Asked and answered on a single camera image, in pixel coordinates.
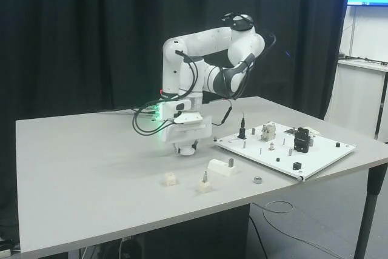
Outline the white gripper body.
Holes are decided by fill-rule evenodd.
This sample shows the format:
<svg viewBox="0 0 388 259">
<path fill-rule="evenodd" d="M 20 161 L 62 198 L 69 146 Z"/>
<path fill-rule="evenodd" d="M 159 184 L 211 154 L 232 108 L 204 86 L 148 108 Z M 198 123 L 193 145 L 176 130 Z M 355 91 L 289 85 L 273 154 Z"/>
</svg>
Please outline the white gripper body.
<svg viewBox="0 0 388 259">
<path fill-rule="evenodd" d="M 202 121 L 191 124 L 174 124 L 164 130 L 165 143 L 183 143 L 200 140 L 212 135 L 212 117 L 204 116 Z"/>
</svg>

